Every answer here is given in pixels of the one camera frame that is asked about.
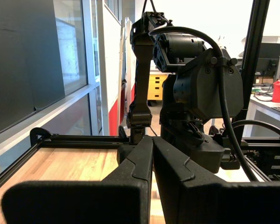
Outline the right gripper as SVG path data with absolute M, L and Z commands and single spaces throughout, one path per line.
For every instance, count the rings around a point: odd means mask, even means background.
M 240 168 L 230 146 L 221 146 L 212 137 L 200 131 L 193 122 L 162 122 L 161 137 L 214 174 L 218 173 L 220 168 L 225 170 Z

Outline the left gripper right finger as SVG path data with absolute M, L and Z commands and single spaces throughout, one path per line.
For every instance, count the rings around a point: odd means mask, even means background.
M 226 182 L 161 137 L 154 173 L 168 224 L 280 224 L 280 182 Z

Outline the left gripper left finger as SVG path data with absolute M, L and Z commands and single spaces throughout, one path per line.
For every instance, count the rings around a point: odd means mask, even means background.
M 27 181 L 1 200 L 8 224 L 147 224 L 153 141 L 144 137 L 102 181 Z

